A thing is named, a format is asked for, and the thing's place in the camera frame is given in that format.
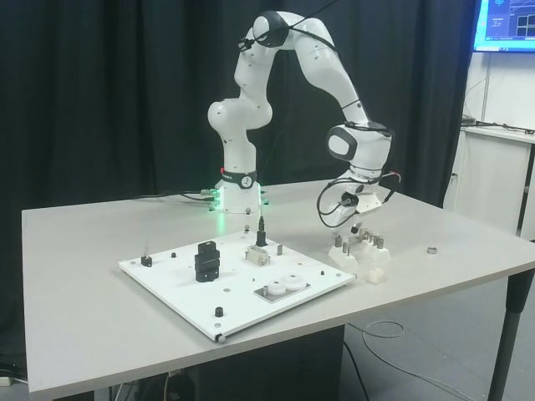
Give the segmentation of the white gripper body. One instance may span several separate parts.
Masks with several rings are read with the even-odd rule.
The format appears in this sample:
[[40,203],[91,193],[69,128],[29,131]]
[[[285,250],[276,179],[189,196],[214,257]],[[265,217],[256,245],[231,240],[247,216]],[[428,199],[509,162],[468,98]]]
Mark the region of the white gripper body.
[[349,224],[358,215],[361,185],[340,185],[341,189],[324,211],[324,225],[338,230]]

